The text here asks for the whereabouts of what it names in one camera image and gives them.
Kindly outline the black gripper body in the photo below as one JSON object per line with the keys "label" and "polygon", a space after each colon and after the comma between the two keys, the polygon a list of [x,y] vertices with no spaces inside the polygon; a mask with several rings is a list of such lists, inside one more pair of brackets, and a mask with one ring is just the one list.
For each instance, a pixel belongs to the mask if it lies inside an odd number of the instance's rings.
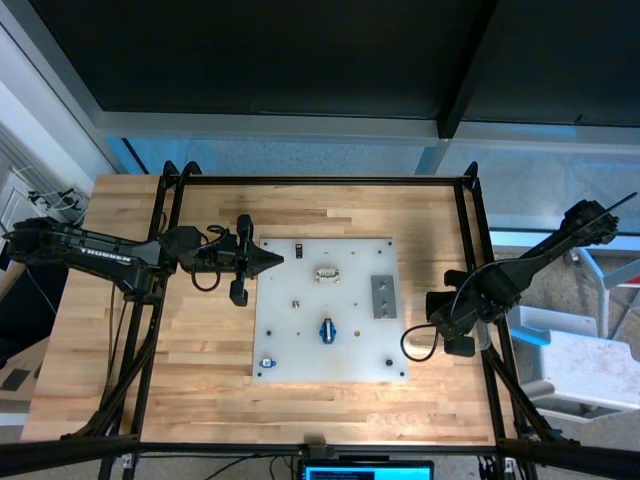
{"label": "black gripper body", "polygon": [[472,302],[457,292],[426,294],[427,322],[436,328],[444,340],[446,354],[470,358],[475,355],[475,340],[470,335],[476,322]]}
{"label": "black gripper body", "polygon": [[246,307],[248,291],[245,280],[248,275],[249,243],[252,240],[252,220],[248,214],[237,218],[236,233],[229,228],[215,241],[216,270],[220,273],[233,273],[235,279],[231,281],[229,297],[238,307]]}

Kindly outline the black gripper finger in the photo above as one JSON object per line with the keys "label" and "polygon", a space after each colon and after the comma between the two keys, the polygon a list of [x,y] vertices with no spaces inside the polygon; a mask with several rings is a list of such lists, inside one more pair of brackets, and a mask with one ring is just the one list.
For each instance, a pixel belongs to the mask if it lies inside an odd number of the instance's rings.
{"label": "black gripper finger", "polygon": [[283,258],[276,259],[252,259],[248,262],[248,276],[256,277],[262,272],[276,267],[284,262]]}
{"label": "black gripper finger", "polygon": [[264,250],[256,245],[253,241],[248,243],[248,256],[253,260],[283,260],[284,257]]}

